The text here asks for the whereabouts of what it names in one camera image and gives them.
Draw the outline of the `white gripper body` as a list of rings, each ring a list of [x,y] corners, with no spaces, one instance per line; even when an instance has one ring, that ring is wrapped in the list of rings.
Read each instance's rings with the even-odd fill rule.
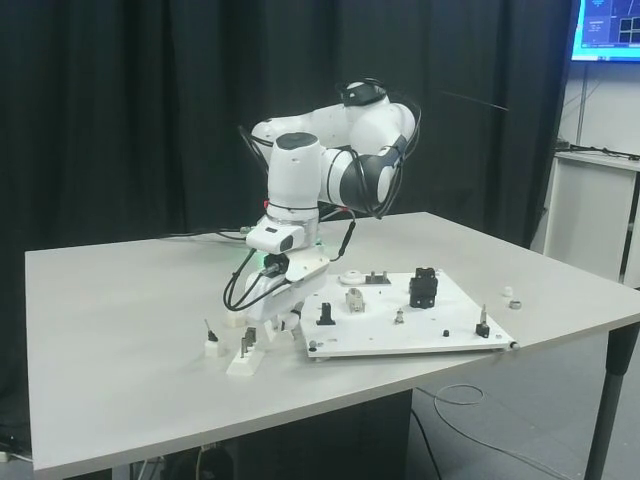
[[[249,321],[266,321],[275,318],[277,315],[290,311],[301,302],[300,292],[293,284],[286,283],[284,274],[273,277],[262,276],[257,280],[258,273],[250,274],[245,282],[245,291],[250,287],[253,289],[243,300],[247,305],[256,298],[259,298],[252,306],[244,310],[244,314]]]

